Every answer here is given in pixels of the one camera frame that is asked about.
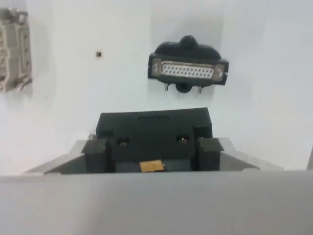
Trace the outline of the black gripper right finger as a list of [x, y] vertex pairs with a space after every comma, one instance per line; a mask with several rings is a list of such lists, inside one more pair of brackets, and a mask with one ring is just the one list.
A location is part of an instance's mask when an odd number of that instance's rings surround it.
[[229, 138], [199, 139], [201, 171], [283, 171], [280, 166], [237, 150]]

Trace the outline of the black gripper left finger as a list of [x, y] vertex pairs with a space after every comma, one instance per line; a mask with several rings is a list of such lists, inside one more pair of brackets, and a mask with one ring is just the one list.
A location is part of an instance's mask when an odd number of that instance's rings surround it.
[[109, 139], [78, 140], [69, 153], [36, 166], [25, 174], [94, 174], [107, 170]]

